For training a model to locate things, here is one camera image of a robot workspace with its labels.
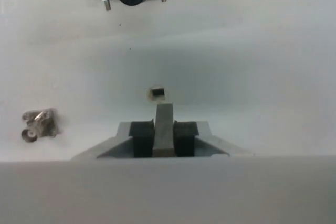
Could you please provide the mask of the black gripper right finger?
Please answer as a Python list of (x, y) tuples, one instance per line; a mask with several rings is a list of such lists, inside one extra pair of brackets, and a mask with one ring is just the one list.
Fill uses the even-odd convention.
[(214, 135), (207, 121), (175, 121), (174, 149), (178, 157), (254, 156), (252, 151)]

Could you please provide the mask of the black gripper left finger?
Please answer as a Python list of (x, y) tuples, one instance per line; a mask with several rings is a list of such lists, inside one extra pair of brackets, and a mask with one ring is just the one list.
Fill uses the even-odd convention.
[(154, 121), (121, 122), (114, 137), (75, 155), (73, 160), (152, 156)]

